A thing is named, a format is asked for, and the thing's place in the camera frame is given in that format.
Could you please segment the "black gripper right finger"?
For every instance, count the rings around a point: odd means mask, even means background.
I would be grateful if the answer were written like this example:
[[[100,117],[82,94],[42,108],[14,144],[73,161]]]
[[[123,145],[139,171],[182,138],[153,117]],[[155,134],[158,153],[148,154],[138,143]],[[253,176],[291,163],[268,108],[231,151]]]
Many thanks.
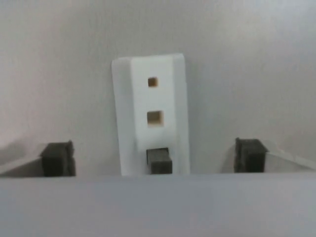
[[[235,173],[315,172],[316,162],[259,139],[235,139]]]

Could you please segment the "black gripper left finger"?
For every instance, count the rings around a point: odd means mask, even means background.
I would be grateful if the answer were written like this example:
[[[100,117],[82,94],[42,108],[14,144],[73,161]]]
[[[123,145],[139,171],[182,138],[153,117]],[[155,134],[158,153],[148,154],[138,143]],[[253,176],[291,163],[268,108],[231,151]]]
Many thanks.
[[[75,177],[74,144],[52,142],[45,145],[36,159],[16,164],[0,173],[1,177]]]

